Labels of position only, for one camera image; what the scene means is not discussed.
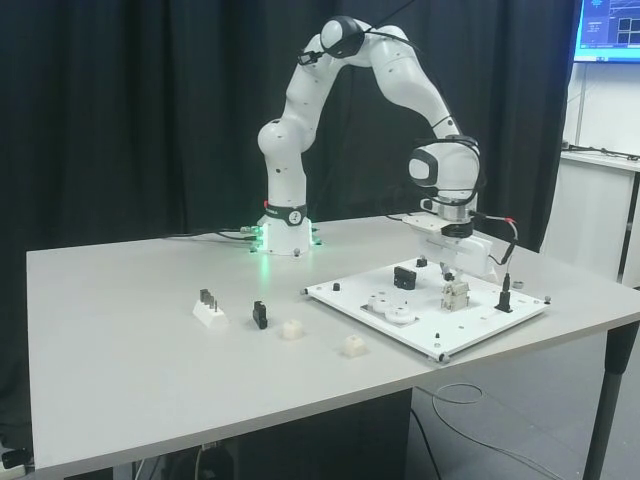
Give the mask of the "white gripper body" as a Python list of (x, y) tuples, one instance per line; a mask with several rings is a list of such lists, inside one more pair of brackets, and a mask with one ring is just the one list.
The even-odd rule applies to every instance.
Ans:
[(447, 239), (420, 235), (422, 254), (430, 261), (442, 263), (450, 269), (472, 276), (486, 276), (493, 272), (492, 242), (472, 235), (464, 239)]

